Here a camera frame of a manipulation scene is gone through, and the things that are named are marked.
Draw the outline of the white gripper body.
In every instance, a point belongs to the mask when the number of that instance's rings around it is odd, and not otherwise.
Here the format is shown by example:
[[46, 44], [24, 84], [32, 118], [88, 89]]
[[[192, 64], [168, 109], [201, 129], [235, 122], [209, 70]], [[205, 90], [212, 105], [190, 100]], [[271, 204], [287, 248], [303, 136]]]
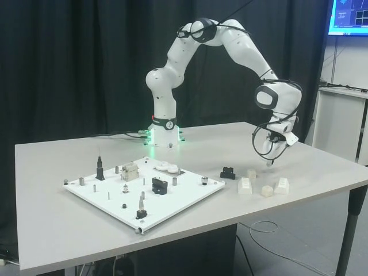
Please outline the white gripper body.
[[263, 159], [266, 161], [266, 165], [272, 166], [285, 147], [285, 137], [279, 133], [270, 132], [263, 143]]

